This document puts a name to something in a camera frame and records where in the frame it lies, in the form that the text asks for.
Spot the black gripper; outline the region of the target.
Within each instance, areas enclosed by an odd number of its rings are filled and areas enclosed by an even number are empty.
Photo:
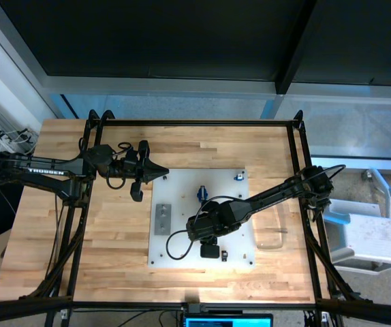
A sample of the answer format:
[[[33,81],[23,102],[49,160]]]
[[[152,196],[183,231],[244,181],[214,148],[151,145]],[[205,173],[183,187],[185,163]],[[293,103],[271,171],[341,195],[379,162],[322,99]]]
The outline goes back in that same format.
[[[201,258],[219,258],[217,237],[204,238],[200,241]]]
[[[143,199],[143,192],[141,190],[142,183],[150,183],[157,178],[162,178],[169,174],[169,169],[160,166],[148,159],[150,154],[150,148],[147,140],[141,140],[138,144],[138,150],[136,151],[134,160],[134,182],[131,184],[130,195],[133,201],[141,202]],[[154,172],[148,172],[146,178],[144,176],[146,171],[146,159],[147,168]]]

